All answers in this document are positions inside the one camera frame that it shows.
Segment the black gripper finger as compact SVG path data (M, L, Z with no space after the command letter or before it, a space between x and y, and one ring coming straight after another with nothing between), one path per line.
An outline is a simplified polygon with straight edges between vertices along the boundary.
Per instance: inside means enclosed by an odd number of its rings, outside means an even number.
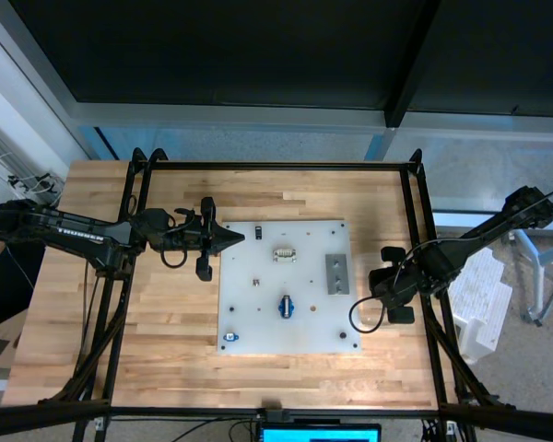
M211 253L220 254L223 250L243 242L245 238L215 238L212 241Z
M215 238L244 238L243 234L225 228L217 222L212 224L212 233Z

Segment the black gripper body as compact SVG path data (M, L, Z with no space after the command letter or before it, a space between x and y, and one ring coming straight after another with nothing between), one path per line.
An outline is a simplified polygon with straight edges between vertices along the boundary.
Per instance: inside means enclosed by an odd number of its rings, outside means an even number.
M384 282L383 304L390 323L414 323L414 309L408 304L416 294L410 254L403 248L384 247L382 260L392 264L394 274Z
M176 208L174 213L183 215L181 224L176 224L168 231L168 250L180 251L182 260L177 264L168 264L171 269L179 269L186 264L188 252L198 250L195 273L203 282L212 280L213 269L209 263L211 242L214 237L212 224L216 220L216 206L212 197L204 197L200 204L200 214L194 209Z

